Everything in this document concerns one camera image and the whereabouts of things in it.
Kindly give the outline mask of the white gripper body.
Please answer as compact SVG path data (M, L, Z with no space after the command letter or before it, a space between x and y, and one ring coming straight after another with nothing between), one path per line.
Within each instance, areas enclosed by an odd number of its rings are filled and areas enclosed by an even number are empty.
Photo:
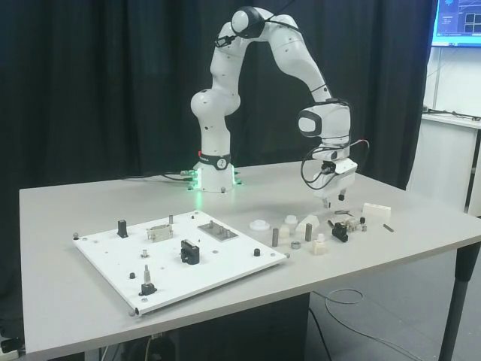
M315 188L313 194L320 199L327 199L346 192L346 189L351 187L355 180L355 172L343 174L320 174L317 172L314 177L317 176L319 178L313 183Z

